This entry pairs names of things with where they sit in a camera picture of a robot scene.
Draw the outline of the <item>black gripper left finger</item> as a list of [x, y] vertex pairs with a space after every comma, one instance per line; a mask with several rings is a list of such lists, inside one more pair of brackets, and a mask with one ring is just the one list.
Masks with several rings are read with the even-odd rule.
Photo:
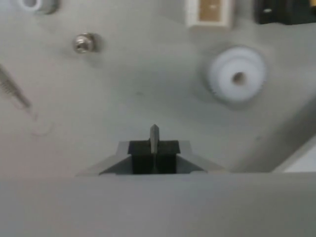
[[77, 176], [149, 174], [153, 155], [149, 141], [121, 141], [117, 151], [102, 161], [80, 171]]

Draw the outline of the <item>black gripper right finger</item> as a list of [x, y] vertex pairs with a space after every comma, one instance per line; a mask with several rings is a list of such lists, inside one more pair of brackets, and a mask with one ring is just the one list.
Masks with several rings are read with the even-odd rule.
[[160, 141], [155, 159], [158, 174], [226, 172], [226, 169], [192, 150], [189, 141]]

